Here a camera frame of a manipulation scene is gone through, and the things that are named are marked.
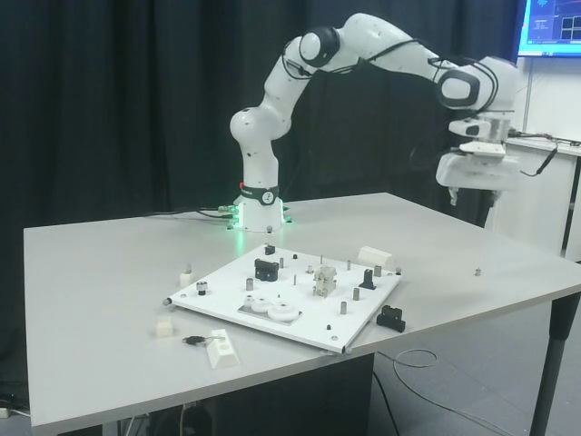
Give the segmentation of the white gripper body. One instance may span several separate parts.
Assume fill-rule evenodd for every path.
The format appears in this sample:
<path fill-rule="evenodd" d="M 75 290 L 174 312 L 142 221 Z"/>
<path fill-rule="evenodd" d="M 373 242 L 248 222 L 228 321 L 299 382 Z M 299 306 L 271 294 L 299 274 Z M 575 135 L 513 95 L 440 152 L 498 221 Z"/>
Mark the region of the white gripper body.
<path fill-rule="evenodd" d="M 514 189 L 518 159 L 487 159 L 474 154 L 446 154 L 440 158 L 436 180 L 441 186 L 460 189 Z"/>

